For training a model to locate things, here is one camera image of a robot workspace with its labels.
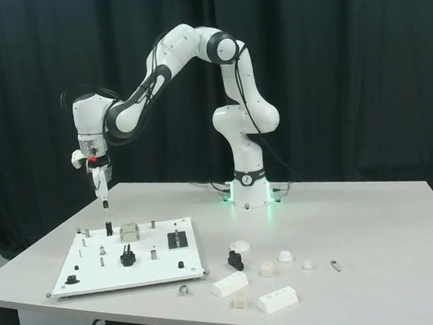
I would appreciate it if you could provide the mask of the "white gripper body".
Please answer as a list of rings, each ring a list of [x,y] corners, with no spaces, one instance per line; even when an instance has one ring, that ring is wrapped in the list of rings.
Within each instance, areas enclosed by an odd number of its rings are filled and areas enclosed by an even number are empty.
[[[112,177],[111,166],[94,167],[90,169],[90,172],[96,196],[106,198],[108,196],[108,182]]]

